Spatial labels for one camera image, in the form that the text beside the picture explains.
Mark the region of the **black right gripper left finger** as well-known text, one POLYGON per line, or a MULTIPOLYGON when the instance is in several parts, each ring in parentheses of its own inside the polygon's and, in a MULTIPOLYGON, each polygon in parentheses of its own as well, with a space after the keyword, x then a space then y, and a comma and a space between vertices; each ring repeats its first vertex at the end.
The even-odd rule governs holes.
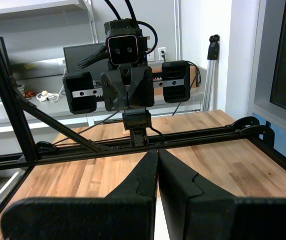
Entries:
POLYGON ((33 197, 3 213, 6 240, 151 240, 157 151, 150 150, 106 197, 33 197))

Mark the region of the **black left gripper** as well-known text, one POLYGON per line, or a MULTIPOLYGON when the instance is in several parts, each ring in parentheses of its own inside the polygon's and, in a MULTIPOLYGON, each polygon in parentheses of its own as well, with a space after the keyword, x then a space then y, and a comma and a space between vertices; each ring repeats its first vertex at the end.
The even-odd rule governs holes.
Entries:
POLYGON ((104 102, 109 112, 143 109, 155 104, 154 89, 162 88, 167 103, 190 99, 190 65, 187 61, 169 61, 154 74, 147 65, 122 64, 102 73, 100 88, 94 88, 89 72, 69 73, 63 78, 67 102, 73 114, 91 113, 97 102, 104 102))

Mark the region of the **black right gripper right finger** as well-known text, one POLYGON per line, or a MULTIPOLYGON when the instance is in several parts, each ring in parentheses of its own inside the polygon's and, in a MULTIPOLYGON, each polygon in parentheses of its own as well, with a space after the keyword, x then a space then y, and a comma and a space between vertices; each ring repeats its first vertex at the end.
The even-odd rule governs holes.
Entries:
POLYGON ((237 197, 170 152, 159 155, 159 190, 172 240, 286 240, 286 198, 237 197))

